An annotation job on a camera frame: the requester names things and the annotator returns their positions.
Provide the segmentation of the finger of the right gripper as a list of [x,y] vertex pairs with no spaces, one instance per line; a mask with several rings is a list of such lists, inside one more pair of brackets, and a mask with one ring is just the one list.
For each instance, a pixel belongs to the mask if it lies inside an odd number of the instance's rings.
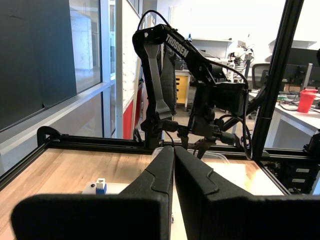
[[184,149],[188,149],[188,142],[189,142],[189,130],[188,129],[179,129],[178,130],[178,137],[181,140],[181,145]]
[[196,150],[197,150],[197,158],[201,159],[206,151],[212,146],[215,145],[214,140],[207,140],[207,139],[201,139],[196,144]]

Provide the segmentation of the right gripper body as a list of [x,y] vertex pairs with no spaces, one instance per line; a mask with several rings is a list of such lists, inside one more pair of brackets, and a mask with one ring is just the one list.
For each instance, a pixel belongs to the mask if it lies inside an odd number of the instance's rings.
[[167,132],[177,132],[179,130],[188,130],[188,135],[200,136],[200,140],[220,141],[223,144],[235,144],[235,134],[222,131],[223,121],[220,119],[208,119],[199,115],[190,115],[188,125],[181,125],[171,118],[162,120],[162,130]]

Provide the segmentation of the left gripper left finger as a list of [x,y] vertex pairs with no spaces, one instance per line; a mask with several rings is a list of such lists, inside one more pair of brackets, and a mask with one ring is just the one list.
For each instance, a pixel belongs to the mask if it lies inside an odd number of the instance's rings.
[[168,240],[174,150],[164,147],[118,194],[38,194],[11,213],[18,240]]

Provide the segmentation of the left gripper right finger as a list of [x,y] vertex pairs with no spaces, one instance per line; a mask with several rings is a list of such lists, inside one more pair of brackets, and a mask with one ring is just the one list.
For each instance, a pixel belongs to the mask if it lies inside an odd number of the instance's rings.
[[190,240],[317,240],[320,199],[253,195],[176,147],[175,186]]

